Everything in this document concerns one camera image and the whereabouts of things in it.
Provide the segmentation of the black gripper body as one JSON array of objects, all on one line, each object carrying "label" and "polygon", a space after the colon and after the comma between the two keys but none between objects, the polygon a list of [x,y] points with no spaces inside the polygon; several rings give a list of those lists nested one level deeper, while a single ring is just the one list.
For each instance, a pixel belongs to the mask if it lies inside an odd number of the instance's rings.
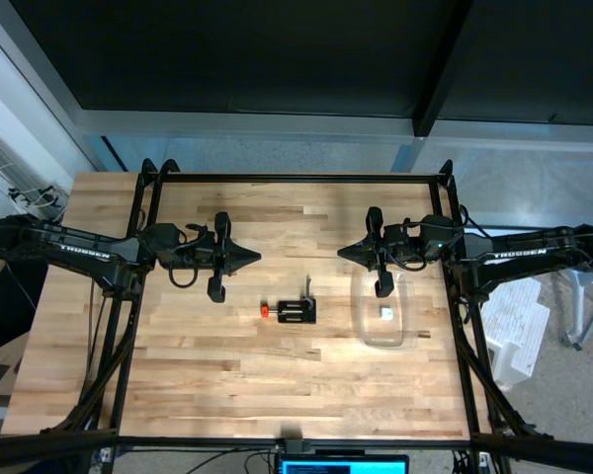
[{"label": "black gripper body", "polygon": [[371,271],[377,272],[376,296],[385,298],[394,290],[393,276],[387,265],[395,265],[407,272],[417,272],[417,250],[413,247],[407,229],[401,224],[383,225],[379,207],[369,208],[367,230],[372,238],[372,249],[369,252],[372,259]]},{"label": "black gripper body", "polygon": [[190,255],[194,269],[212,270],[208,280],[208,296],[214,303],[223,303],[225,287],[222,278],[226,274],[228,257],[227,242],[230,237],[231,221],[224,211],[218,212],[214,218],[213,231],[203,231],[191,245]]}]

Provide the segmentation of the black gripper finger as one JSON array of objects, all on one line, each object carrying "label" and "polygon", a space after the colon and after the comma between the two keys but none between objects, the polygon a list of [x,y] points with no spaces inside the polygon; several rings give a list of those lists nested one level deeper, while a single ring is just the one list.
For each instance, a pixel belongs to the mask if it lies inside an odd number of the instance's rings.
[{"label": "black gripper finger", "polygon": [[339,249],[337,251],[337,254],[338,255],[359,254],[359,253],[370,252],[371,249],[372,249],[372,238],[370,235],[367,235],[361,241]]},{"label": "black gripper finger", "polygon": [[229,274],[236,273],[240,269],[252,265],[261,260],[261,256],[231,256],[227,259],[226,270]]},{"label": "black gripper finger", "polygon": [[338,253],[337,256],[344,260],[352,262],[353,264],[357,264],[366,269],[367,271],[370,271],[372,269],[372,259],[369,255],[364,255],[360,253]]},{"label": "black gripper finger", "polygon": [[234,243],[232,240],[229,240],[226,243],[226,250],[228,254],[232,257],[260,257],[261,254],[244,247],[241,247]]}]

